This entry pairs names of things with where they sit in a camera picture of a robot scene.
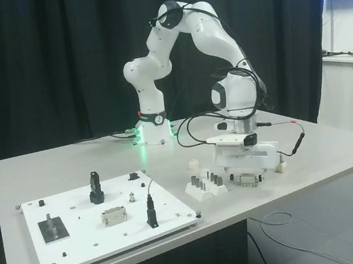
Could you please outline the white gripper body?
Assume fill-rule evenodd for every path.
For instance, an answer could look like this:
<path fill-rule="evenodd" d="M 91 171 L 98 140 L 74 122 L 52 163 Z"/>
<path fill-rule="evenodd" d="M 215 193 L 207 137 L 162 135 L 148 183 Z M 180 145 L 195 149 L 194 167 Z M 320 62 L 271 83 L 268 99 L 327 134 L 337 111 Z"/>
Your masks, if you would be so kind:
<path fill-rule="evenodd" d="M 252 146 L 216 146 L 214 153 L 217 167 L 268 170 L 279 164 L 276 141 L 261 141 Z"/>

